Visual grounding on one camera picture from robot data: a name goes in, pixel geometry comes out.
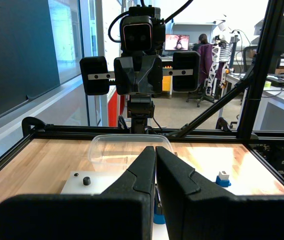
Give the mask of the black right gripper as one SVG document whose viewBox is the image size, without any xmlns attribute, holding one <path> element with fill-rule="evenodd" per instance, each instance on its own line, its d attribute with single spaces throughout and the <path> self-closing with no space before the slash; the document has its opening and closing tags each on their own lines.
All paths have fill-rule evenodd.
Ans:
<svg viewBox="0 0 284 240">
<path fill-rule="evenodd" d="M 172 77 L 174 91 L 192 92 L 198 87 L 200 55 L 175 52 L 172 61 L 163 61 L 159 55 L 117 57 L 113 71 L 108 70 L 105 57 L 93 56 L 81 59 L 80 69 L 88 96 L 105 95 L 110 86 L 119 95 L 160 94 L 164 77 Z"/>
</svg>

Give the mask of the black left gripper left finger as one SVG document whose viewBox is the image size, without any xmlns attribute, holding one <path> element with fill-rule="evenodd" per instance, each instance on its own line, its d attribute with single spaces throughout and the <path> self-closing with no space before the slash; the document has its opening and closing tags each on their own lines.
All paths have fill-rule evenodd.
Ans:
<svg viewBox="0 0 284 240">
<path fill-rule="evenodd" d="M 21 194 L 0 203 L 0 240 L 149 240 L 156 154 L 143 149 L 101 194 Z"/>
</svg>

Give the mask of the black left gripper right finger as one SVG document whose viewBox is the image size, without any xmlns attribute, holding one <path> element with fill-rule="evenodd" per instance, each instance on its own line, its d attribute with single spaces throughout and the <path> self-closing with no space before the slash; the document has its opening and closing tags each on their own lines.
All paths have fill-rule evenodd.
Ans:
<svg viewBox="0 0 284 240">
<path fill-rule="evenodd" d="M 235 195 L 164 147 L 157 186 L 172 240 L 284 240 L 284 195 Z"/>
</svg>

